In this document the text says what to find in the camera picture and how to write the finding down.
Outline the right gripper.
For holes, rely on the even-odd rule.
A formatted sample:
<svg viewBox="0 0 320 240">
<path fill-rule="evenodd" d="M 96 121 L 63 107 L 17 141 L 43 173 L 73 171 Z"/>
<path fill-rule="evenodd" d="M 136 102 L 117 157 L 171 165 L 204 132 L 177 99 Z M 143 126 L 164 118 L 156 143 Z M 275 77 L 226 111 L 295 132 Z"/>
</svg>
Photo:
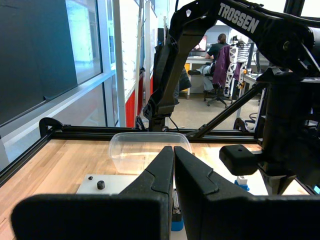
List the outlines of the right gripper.
<svg viewBox="0 0 320 240">
<path fill-rule="evenodd" d="M 219 158 L 235 176 L 261 170 L 271 177 L 272 195 L 297 195 L 300 178 L 310 177 L 310 147 L 305 144 L 277 144 L 253 153 L 242 144 L 224 146 Z"/>
</svg>

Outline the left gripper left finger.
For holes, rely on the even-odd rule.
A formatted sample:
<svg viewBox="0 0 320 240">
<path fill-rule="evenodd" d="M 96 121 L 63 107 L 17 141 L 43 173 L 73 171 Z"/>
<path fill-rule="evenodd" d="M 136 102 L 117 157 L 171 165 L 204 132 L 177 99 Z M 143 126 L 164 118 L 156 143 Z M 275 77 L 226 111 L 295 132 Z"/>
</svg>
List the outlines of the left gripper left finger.
<svg viewBox="0 0 320 240">
<path fill-rule="evenodd" d="M 18 240 L 168 240 L 174 151 L 164 147 L 119 194 L 38 194 L 11 213 Z"/>
</svg>

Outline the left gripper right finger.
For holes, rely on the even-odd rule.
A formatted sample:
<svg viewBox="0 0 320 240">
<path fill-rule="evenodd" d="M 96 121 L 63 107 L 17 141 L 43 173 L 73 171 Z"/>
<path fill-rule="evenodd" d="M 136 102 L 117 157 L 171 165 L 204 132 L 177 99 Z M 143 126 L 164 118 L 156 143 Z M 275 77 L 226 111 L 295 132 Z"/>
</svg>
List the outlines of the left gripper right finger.
<svg viewBox="0 0 320 240">
<path fill-rule="evenodd" d="M 216 173 L 180 146 L 175 185 L 190 240 L 317 240 L 315 195 L 256 196 Z"/>
</svg>

